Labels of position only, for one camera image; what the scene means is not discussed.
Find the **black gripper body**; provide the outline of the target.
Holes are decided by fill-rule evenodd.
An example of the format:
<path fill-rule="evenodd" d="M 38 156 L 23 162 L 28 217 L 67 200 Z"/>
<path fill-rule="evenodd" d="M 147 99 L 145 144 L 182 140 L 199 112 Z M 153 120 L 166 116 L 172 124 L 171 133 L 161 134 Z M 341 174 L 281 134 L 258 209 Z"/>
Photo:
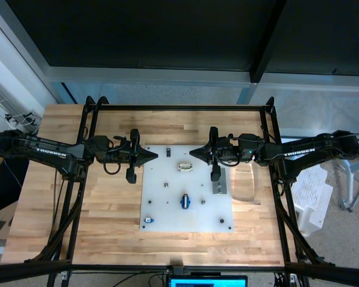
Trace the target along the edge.
<path fill-rule="evenodd" d="M 130 140 L 126 137 L 114 136 L 113 139 L 120 141 L 120 144 L 116 147 L 112 146 L 107 150 L 104 155 L 103 168 L 108 175 L 116 175 L 121 170 L 122 164 L 128 164 L 126 169 L 126 180 L 128 183 L 136 183 L 136 161 L 137 161 L 137 149 L 140 141 L 140 134 L 138 129 L 132 129 L 130 131 Z M 107 169 L 107 163 L 117 163 L 118 169 L 115 172 L 110 172 Z"/>
<path fill-rule="evenodd" d="M 230 143 L 236 140 L 232 134 L 227 137 L 219 137 L 218 129 L 211 127 L 209 131 L 209 161 L 212 166 L 211 181 L 217 182 L 221 178 L 220 164 L 226 167 L 235 167 L 239 164 L 237 147 Z"/>

